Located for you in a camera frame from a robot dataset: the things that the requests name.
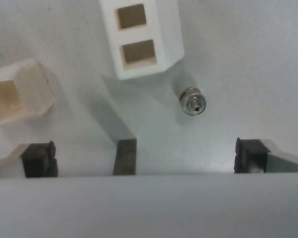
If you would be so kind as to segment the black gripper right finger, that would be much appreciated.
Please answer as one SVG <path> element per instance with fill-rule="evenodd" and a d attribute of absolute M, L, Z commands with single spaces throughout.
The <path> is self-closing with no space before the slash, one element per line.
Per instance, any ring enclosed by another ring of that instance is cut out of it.
<path fill-rule="evenodd" d="M 241 139 L 235 145 L 236 174 L 298 173 L 298 156 L 286 153 L 268 139 Z"/>

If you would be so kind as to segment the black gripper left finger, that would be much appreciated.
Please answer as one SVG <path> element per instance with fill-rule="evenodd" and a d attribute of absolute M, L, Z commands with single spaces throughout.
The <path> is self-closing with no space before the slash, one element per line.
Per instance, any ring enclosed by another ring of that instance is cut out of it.
<path fill-rule="evenodd" d="M 53 141 L 18 145 L 0 159 L 0 178 L 56 178 L 58 162 Z"/>

